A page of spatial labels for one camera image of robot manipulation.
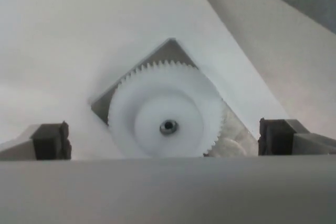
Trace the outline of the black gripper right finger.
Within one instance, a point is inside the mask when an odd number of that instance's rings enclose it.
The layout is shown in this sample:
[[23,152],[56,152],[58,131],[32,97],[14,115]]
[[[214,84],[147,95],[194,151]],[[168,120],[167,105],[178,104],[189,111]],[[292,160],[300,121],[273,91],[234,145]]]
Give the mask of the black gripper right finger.
[[335,140],[308,131],[298,120],[259,121],[259,156],[334,155]]

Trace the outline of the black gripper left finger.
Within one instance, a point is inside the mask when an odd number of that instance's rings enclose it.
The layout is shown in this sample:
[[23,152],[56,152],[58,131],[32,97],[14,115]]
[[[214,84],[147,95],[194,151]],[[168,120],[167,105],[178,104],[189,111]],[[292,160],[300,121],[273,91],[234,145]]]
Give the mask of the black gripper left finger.
[[65,121],[30,125],[18,137],[1,143],[2,161],[71,160],[71,156],[69,125]]

